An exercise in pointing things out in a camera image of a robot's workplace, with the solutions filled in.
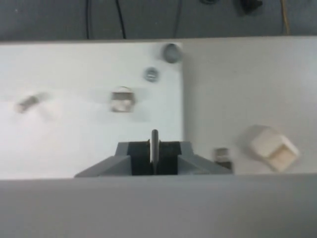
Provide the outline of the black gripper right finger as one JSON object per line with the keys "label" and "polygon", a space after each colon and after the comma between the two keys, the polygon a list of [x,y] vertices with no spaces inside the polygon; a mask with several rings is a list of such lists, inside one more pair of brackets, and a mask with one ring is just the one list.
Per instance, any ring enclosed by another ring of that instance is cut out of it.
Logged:
{"label": "black gripper right finger", "polygon": [[213,162],[195,154],[191,142],[159,143],[159,175],[222,175],[233,174],[230,161]]}

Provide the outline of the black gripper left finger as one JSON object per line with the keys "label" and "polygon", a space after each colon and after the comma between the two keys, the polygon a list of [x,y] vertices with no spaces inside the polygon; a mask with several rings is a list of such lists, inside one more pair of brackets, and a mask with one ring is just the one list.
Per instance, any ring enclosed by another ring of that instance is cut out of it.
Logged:
{"label": "black gripper left finger", "polygon": [[152,174],[150,142],[119,142],[116,152],[76,174],[77,177],[148,176]]}

